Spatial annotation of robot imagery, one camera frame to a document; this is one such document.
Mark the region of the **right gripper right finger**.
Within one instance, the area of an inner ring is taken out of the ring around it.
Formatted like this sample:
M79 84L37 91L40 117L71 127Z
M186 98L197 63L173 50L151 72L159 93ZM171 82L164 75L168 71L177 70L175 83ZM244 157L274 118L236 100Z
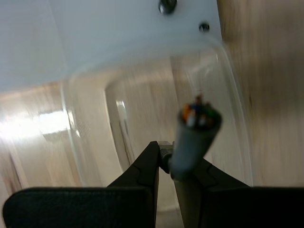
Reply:
M199 182L200 228L302 228L304 189L250 187L203 159Z

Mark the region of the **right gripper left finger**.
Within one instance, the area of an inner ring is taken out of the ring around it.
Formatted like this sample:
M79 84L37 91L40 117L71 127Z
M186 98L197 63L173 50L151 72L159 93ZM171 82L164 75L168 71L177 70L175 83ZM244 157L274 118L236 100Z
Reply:
M150 142L107 187L28 188L11 195L2 216L8 228L153 228L160 147Z

